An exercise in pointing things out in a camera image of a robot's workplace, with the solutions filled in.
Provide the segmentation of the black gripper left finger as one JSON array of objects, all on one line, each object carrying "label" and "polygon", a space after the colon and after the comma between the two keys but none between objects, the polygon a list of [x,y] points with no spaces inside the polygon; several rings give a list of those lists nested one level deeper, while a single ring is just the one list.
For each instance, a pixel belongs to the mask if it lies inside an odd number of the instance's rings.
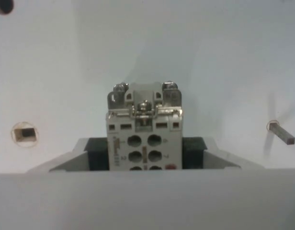
[{"label": "black gripper left finger", "polygon": [[72,151],[33,167],[31,172],[88,172],[109,170],[107,138],[80,138]]}]

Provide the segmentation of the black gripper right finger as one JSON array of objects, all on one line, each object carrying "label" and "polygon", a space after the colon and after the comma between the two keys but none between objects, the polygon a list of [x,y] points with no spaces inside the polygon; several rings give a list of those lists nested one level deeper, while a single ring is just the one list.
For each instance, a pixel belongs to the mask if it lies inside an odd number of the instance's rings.
[{"label": "black gripper right finger", "polygon": [[264,167],[222,150],[212,137],[184,137],[182,168],[184,170],[260,170]]}]

